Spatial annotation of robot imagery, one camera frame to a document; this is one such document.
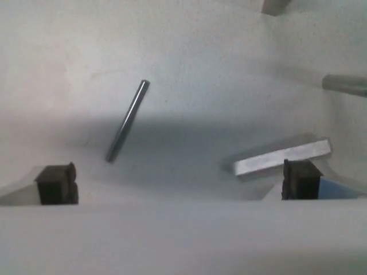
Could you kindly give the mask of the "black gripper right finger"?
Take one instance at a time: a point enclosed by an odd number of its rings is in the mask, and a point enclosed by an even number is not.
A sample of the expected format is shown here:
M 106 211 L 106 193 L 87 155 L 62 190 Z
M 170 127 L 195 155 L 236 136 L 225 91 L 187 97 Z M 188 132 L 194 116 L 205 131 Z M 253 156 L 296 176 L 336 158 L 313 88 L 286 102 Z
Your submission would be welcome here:
M 282 200 L 366 198 L 366 186 L 324 175 L 310 160 L 284 160 Z

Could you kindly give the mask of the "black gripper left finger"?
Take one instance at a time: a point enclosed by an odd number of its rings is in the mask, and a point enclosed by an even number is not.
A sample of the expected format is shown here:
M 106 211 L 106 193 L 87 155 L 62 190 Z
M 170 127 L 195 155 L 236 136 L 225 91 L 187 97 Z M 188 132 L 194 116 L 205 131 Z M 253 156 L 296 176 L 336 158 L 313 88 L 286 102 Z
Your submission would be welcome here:
M 1 187 L 1 205 L 77 205 L 76 167 L 35 166 L 17 182 Z

